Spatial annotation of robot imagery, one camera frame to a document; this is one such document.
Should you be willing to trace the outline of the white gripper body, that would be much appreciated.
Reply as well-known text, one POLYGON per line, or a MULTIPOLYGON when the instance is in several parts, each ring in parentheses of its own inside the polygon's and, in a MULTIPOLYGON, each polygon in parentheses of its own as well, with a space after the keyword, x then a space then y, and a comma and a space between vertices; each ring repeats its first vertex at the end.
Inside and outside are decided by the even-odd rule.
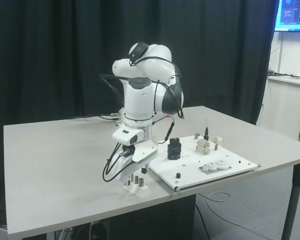
POLYGON ((120 174, 118 175, 118 180, 122 182, 126 182, 128 177, 131 174, 134 174, 136 171, 140 170, 141 168, 148 168, 150 162, 154 160, 158 155, 158 152, 151 154, 149 157, 146 157, 145 159, 134 162, 132 161, 132 155, 128 156, 124 159, 124 161, 120 164, 119 170, 122 170, 120 174))

